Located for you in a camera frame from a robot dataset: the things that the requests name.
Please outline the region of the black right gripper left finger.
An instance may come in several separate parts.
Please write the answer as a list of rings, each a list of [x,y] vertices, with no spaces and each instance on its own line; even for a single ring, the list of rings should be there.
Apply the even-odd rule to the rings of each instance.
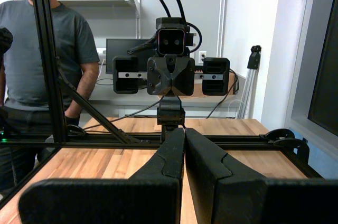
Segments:
[[[48,179],[20,196],[23,223],[179,223],[185,133],[168,134],[128,179]]]

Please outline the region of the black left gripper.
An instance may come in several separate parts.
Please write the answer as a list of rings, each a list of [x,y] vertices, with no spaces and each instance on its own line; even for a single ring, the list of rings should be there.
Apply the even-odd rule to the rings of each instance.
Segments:
[[[115,93],[136,94],[141,80],[146,82],[149,95],[191,96],[195,80],[202,81],[206,96],[224,96],[228,92],[230,61],[226,58],[204,59],[201,72],[197,72],[194,60],[188,57],[152,57],[147,60],[145,71],[140,71],[138,64],[136,56],[113,59]]]

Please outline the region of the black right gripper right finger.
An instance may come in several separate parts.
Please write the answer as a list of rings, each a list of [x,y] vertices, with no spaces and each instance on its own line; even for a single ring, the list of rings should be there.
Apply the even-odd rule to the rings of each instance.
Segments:
[[[272,179],[194,129],[186,170],[198,223],[337,223],[337,181]]]

